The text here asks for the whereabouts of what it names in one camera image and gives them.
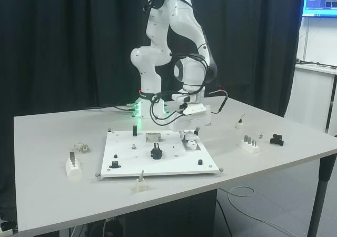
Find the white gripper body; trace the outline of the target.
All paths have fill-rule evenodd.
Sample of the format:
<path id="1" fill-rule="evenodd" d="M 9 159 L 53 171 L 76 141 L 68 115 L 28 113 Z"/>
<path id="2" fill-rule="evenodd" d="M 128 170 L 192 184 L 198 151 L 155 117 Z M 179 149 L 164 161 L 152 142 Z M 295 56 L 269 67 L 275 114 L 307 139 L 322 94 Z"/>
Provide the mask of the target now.
<path id="1" fill-rule="evenodd" d="M 183 116 L 169 125 L 173 132 L 193 130 L 211 124 L 211 107 L 204 104 L 188 104 Z"/>

